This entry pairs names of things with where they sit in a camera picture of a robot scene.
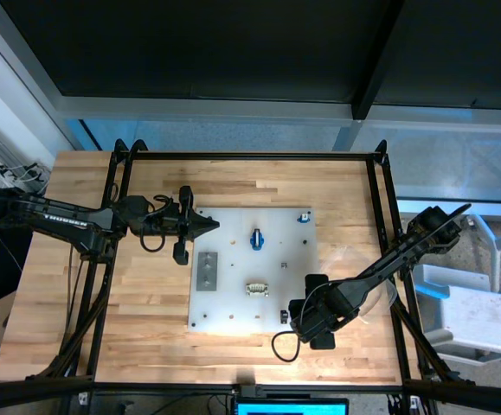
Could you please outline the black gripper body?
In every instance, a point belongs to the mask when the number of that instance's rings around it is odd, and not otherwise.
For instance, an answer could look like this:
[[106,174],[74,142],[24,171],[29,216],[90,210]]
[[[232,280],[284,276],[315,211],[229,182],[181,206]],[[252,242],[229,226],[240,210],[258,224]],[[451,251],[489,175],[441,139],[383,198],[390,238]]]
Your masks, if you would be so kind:
[[356,318],[356,308],[343,296],[341,285],[324,274],[305,277],[304,342],[311,349],[334,349],[334,333]]
[[153,200],[161,202],[160,208],[152,208],[145,216],[145,234],[159,236],[160,245],[157,248],[145,247],[150,253],[161,251],[168,236],[177,237],[173,246],[173,259],[178,265],[189,263],[189,253],[186,250],[186,242],[189,240],[190,213],[193,211],[194,195],[190,186],[182,186],[179,189],[178,202],[166,195],[154,195]]

